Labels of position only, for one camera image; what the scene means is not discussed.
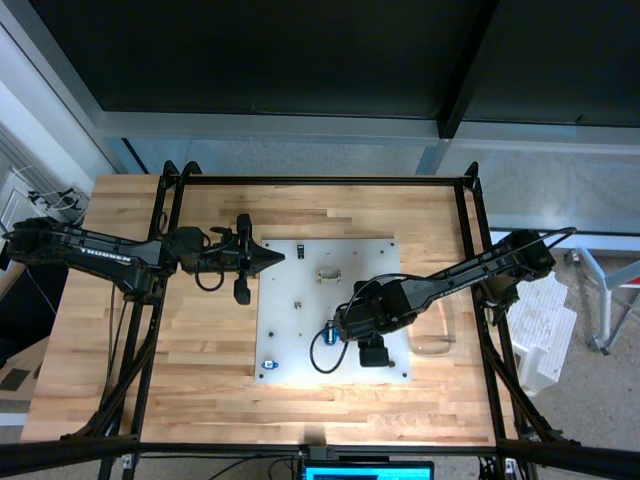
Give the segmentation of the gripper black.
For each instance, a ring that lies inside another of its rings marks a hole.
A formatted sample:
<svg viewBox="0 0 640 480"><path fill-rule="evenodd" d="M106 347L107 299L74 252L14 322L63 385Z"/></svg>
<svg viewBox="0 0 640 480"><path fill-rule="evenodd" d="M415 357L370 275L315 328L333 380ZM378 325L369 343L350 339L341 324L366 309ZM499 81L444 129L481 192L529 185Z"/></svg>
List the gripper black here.
<svg viewBox="0 0 640 480"><path fill-rule="evenodd" d="M363 368L393 368L384 336L398 329L398 280L360 281L352 298L352 340Z"/></svg>
<svg viewBox="0 0 640 480"><path fill-rule="evenodd" d="M240 214L236 221L236 231L231 228L221 230L220 249L218 256L218 272L224 279L227 273L236 273L233 284L233 296L239 305L249 305L251 291L248 277L251 275L253 252L253 225L248 214ZM257 273L271 268L285 260L281 252L257 246Z"/></svg>

